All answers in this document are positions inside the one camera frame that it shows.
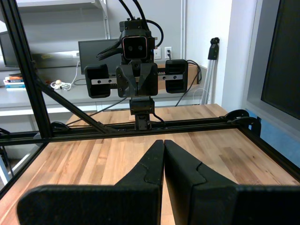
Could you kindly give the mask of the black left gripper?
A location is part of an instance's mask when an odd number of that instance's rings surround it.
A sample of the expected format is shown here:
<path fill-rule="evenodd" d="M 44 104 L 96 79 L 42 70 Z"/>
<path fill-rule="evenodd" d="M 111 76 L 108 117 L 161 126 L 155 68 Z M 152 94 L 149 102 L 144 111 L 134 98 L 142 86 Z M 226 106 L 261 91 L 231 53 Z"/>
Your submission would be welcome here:
<path fill-rule="evenodd" d="M 149 97 L 158 94 L 158 81 L 165 82 L 168 93 L 184 93 L 188 85 L 186 60 L 167 60 L 165 67 L 154 62 L 155 38 L 145 20 L 120 22 L 118 42 L 97 55 L 104 60 L 116 54 L 121 62 L 115 77 L 109 76 L 106 64 L 87 65 L 84 69 L 88 94 L 91 98 L 106 98 L 117 89 L 120 98 Z"/>

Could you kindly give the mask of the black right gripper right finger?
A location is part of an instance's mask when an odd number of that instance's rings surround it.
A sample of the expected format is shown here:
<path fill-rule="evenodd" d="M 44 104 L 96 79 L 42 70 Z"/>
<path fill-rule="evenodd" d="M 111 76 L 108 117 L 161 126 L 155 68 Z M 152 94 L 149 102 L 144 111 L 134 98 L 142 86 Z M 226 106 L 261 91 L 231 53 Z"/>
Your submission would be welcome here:
<path fill-rule="evenodd" d="M 165 177 L 178 225 L 297 225 L 298 186 L 239 185 L 171 140 Z"/>

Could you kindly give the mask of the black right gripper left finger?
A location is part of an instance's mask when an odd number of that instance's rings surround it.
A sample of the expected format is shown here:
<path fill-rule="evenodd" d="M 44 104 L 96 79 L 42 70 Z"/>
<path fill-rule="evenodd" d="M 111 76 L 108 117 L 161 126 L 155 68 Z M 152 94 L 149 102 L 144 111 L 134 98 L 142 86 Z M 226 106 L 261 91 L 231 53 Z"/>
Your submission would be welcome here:
<path fill-rule="evenodd" d="M 22 225 L 158 225 L 164 180 L 164 142 L 155 141 L 113 186 L 43 185 L 18 201 Z"/>

